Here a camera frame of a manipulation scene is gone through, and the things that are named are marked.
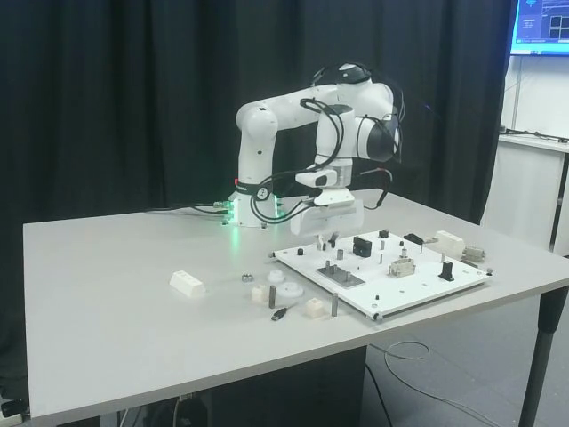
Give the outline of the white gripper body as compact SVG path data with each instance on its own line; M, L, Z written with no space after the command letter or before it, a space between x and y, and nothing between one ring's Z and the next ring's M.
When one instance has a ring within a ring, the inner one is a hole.
M331 235L359 229L364 222L364 205L360 199L349 205L310 207L290 221L295 236Z

